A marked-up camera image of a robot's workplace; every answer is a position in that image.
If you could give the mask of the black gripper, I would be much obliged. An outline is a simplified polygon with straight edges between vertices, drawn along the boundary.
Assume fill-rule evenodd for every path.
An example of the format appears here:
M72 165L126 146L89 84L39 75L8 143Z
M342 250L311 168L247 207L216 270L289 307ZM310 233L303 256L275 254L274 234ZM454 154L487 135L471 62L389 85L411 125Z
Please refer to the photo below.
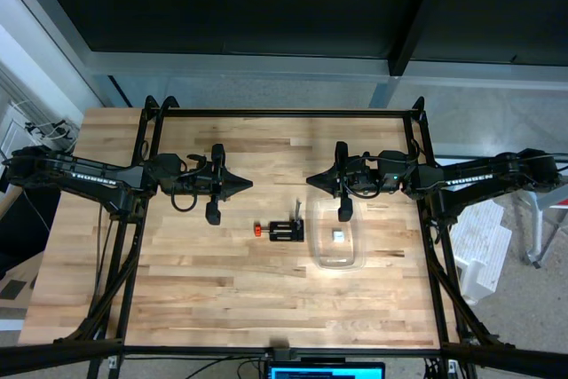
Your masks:
M340 222L351 220L354 211L351 196L361 200L371 200L378 196L378 177L375 170L367 166L367 161L374 162L374 156L369 152L349 156L348 145L338 141L335 145L335 165L306 179L309 186L332 197L335 197L335 182L338 184Z
M221 222L218 203L221 200L223 182L226 183L224 186L225 200L253 186L251 180L234 175L229 169L225 168L224 146L215 144L211 148L210 159L205 161L203 169L198 173L196 179L196 185L199 187L198 195L209 196L205 208L205 218L210 225L219 225Z

